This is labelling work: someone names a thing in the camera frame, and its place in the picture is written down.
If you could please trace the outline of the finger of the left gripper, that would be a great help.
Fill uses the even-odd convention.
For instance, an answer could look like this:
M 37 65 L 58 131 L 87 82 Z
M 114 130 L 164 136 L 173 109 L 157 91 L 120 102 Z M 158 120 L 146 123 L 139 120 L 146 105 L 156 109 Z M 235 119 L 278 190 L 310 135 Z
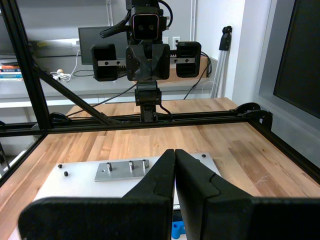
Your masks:
M 152 46 L 152 79 L 167 80 L 170 77 L 170 46 L 154 44 Z
M 142 45 L 127 46 L 126 72 L 129 81 L 145 81 L 152 78 L 152 67 Z

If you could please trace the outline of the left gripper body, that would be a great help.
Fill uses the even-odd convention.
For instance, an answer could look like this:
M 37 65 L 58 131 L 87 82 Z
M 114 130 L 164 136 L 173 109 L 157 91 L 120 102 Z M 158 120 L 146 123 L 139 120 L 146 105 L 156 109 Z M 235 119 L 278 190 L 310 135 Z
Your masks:
M 143 44 L 130 45 L 142 45 L 145 56 L 152 66 L 152 50 L 155 44 L 146 41 Z M 199 42 L 180 41 L 176 46 L 176 50 L 170 49 L 170 69 L 171 65 L 175 65 L 176 75 L 179 78 L 197 77 L 200 72 L 201 48 L 202 46 Z M 114 44 L 92 46 L 92 66 L 94 77 L 97 81 L 108 82 L 118 79 L 120 69 L 124 68 L 126 70 L 126 49 L 124 59 L 117 59 Z

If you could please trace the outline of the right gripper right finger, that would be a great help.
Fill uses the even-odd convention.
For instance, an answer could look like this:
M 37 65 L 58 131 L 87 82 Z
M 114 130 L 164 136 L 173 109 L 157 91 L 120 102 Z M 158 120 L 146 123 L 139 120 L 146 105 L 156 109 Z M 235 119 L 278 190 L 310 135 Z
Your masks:
M 182 149 L 176 190 L 189 240 L 317 240 L 318 198 L 254 197 Z

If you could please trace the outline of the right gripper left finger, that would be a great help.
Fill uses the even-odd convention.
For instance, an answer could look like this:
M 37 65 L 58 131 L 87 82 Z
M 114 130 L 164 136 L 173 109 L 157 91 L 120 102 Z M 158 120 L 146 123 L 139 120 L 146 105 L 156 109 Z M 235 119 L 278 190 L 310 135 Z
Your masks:
M 175 151 L 166 150 L 121 198 L 46 197 L 19 215 L 23 240 L 169 240 Z

